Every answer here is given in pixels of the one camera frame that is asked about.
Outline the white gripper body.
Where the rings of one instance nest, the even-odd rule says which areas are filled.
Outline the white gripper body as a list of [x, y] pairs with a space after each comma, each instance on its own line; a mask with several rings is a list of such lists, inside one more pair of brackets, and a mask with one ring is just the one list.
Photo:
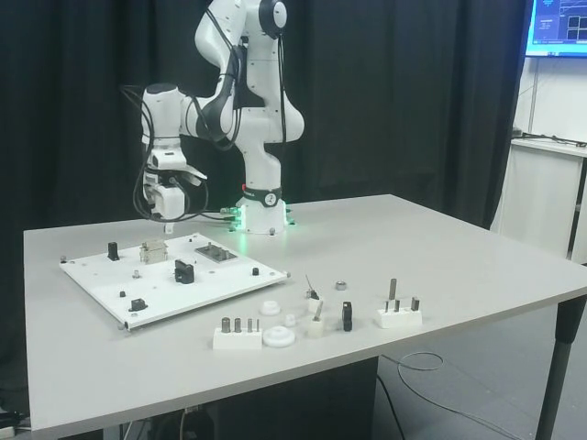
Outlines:
[[176, 220], [184, 215], [185, 196], [177, 186], [157, 184], [151, 190], [151, 212], [164, 220]]

